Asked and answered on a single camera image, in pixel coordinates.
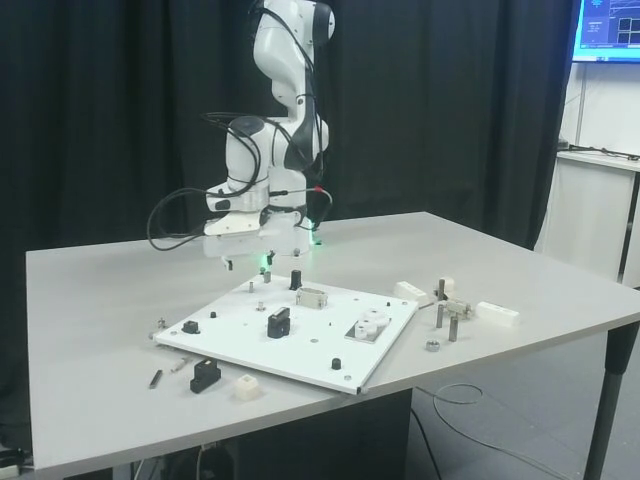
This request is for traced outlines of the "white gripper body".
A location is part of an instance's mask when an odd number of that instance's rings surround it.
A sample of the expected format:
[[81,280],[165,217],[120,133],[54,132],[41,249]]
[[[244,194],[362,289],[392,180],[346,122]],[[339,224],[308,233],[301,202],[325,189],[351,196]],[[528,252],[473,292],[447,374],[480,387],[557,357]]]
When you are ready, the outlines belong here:
[[270,254],[292,256],[303,252],[303,230],[298,212],[231,212],[204,227],[208,257]]

